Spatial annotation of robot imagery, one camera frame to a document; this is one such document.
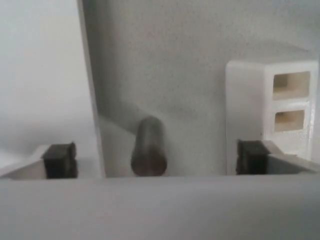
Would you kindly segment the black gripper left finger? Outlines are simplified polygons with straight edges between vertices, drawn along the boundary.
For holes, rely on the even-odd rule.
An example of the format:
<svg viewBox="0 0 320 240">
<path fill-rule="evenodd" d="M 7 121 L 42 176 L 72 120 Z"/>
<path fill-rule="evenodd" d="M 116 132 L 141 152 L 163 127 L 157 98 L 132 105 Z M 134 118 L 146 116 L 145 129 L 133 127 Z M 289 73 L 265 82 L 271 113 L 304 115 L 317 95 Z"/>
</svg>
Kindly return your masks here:
<svg viewBox="0 0 320 240">
<path fill-rule="evenodd" d="M 78 163 L 74 142 L 41 145 L 24 160 L 0 168 L 0 178 L 7 180 L 76 179 Z"/>
</svg>

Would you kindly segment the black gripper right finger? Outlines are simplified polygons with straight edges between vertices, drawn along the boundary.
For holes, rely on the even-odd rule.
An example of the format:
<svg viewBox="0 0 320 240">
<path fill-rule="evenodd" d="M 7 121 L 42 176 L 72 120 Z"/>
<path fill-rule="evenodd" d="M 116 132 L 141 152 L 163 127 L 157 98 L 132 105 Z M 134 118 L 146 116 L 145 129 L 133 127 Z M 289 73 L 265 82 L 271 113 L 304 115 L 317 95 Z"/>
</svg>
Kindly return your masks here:
<svg viewBox="0 0 320 240">
<path fill-rule="evenodd" d="M 320 165 L 286 154 L 270 140 L 237 141 L 237 175 L 319 174 Z"/>
</svg>

